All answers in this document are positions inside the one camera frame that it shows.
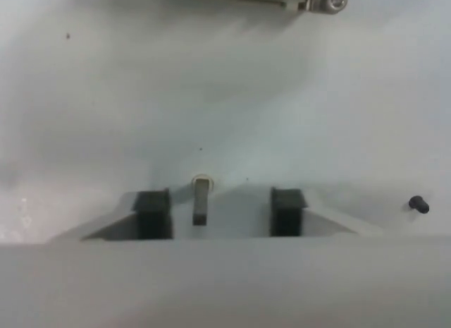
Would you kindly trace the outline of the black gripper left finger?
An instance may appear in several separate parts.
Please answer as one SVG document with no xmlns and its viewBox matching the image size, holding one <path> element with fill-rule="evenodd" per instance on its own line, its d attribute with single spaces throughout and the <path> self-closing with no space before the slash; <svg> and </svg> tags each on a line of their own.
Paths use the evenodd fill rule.
<svg viewBox="0 0 451 328">
<path fill-rule="evenodd" d="M 81 223 L 52 241 L 159 241 L 173 239 L 170 190 L 127 192 L 112 212 Z"/>
</svg>

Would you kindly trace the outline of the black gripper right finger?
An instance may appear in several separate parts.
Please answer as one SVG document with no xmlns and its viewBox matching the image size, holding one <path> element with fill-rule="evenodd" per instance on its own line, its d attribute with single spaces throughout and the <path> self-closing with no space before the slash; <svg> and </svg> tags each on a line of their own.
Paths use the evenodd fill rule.
<svg viewBox="0 0 451 328">
<path fill-rule="evenodd" d="M 270 208 L 271 237 L 307 236 L 310 225 L 318 229 L 321 236 L 327 231 L 333 235 L 384 235 L 384 230 L 379 226 L 327 207 L 314 190 L 272 187 Z"/>
</svg>

